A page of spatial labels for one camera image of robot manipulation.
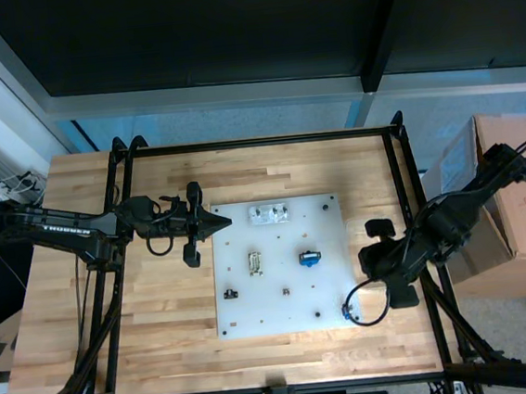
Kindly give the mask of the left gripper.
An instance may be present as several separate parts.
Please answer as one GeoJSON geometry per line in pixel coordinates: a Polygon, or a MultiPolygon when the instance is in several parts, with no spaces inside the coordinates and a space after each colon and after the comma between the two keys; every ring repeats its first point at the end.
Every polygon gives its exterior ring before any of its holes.
{"type": "Polygon", "coordinates": [[[201,206],[202,190],[199,183],[190,182],[186,186],[186,201],[183,208],[186,230],[186,244],[183,246],[183,259],[188,267],[200,266],[200,253],[197,243],[205,241],[216,232],[224,230],[232,224],[232,220],[201,206]]]}

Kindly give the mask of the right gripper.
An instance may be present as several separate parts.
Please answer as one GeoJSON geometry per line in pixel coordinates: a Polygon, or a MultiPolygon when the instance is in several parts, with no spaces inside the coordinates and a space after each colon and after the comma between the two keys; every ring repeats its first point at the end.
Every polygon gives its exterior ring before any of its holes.
{"type": "Polygon", "coordinates": [[[402,268],[406,241],[394,239],[396,232],[389,219],[371,219],[366,222],[365,230],[368,237],[378,239],[365,247],[367,277],[385,283],[393,309],[414,308],[419,304],[419,297],[402,268]]]}

